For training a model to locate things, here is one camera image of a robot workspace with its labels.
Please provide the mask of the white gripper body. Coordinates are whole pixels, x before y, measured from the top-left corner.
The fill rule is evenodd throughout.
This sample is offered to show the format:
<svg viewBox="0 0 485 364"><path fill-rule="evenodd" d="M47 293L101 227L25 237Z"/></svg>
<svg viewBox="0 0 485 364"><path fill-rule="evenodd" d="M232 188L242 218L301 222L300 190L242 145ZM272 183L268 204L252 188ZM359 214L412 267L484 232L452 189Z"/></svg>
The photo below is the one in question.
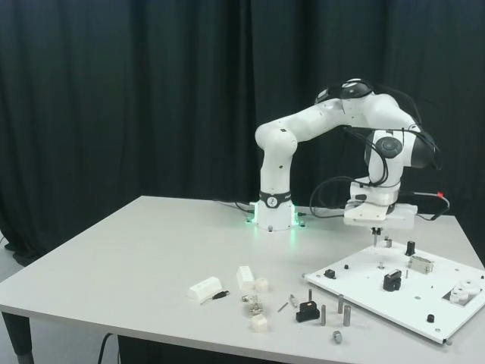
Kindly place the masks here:
<svg viewBox="0 0 485 364"><path fill-rule="evenodd" d="M348 204L344 211L343 222L349 226L380 229L412 229L416 206L397 203L391 213L387 213L386 206L377 206L367 202L359 206Z"/></svg>

